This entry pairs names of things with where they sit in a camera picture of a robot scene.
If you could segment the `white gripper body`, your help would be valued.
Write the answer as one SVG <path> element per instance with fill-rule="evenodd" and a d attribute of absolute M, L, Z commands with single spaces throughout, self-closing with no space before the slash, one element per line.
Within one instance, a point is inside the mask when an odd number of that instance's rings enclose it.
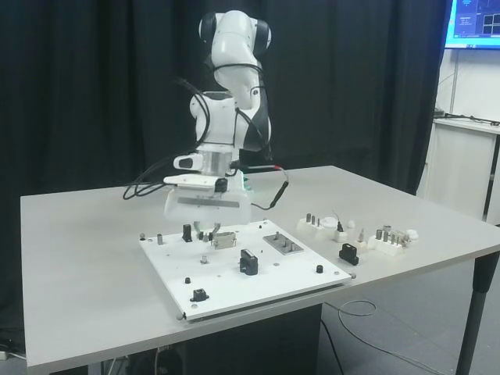
<path fill-rule="evenodd" d="M 246 224 L 251 219 L 251 202 L 243 191 L 208 193 L 174 188 L 167 195 L 164 216 L 179 223 Z"/>

